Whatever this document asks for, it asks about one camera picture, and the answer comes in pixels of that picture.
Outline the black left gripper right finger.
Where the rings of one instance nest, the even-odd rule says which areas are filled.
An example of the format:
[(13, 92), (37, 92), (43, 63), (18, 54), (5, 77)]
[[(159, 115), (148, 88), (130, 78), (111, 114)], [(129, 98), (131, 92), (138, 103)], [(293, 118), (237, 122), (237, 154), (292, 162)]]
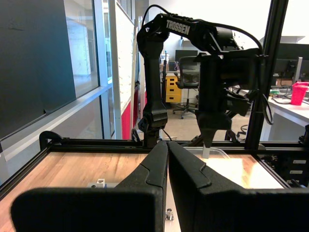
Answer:
[(176, 142), (169, 179), (183, 232), (306, 232), (306, 188), (245, 189)]

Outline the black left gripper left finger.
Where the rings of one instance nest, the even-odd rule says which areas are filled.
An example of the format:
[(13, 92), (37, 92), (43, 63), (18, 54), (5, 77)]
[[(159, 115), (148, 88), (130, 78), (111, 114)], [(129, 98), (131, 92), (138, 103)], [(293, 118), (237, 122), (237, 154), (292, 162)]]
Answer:
[(162, 232), (168, 146), (159, 142), (114, 188), (35, 188), (12, 203), (18, 232)]

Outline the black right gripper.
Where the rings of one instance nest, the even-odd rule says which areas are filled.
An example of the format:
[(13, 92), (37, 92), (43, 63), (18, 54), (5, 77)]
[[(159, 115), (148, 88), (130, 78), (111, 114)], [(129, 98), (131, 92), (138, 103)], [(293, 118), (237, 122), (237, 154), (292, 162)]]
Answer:
[(227, 110), (245, 114), (251, 106), (250, 100), (232, 93), (229, 87), (239, 85), (244, 89), (255, 89), (260, 74), (260, 51), (257, 48), (235, 50), (220, 55), (199, 55), (199, 110), (209, 113), (197, 114), (197, 124), (205, 146), (211, 146), (218, 130), (231, 129), (232, 121)]

